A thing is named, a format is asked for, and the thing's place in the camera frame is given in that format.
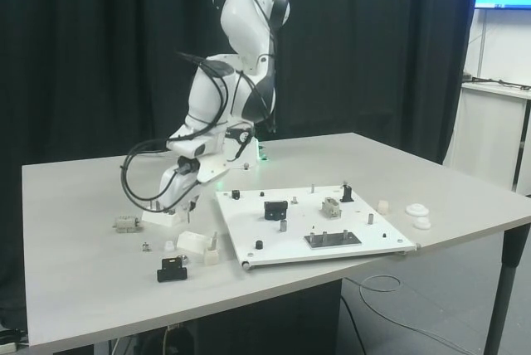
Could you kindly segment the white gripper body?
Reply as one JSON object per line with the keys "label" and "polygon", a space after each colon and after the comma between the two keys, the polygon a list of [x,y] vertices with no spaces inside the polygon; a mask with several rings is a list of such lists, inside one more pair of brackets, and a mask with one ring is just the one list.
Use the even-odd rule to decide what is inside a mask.
{"label": "white gripper body", "polygon": [[159,185],[158,202],[164,210],[193,211],[201,191],[197,181],[198,163],[184,163],[168,168]]}

